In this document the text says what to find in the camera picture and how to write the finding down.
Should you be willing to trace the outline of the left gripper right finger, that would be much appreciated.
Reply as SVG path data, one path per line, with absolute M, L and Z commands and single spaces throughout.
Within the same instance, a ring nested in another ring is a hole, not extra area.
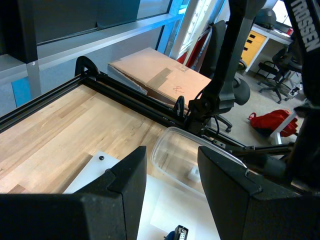
M 200 181 L 222 240 L 318 240 L 320 196 L 300 195 L 206 146 Z

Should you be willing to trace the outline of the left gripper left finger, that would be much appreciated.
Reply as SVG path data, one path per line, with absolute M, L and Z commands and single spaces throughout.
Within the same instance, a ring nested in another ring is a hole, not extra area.
M 147 183 L 147 148 L 92 158 L 63 194 L 0 196 L 3 240 L 135 240 Z

